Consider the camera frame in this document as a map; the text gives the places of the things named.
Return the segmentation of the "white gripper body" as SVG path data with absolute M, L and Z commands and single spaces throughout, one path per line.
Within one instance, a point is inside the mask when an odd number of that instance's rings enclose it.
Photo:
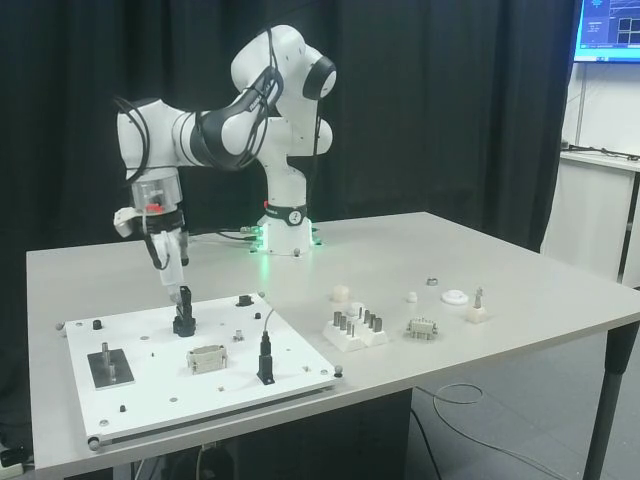
M 151 235 L 153 248 L 152 261 L 159 271 L 161 283 L 167 288 L 169 285 L 184 283 L 184 265 L 187 260 L 187 243 L 183 231 L 162 231 Z

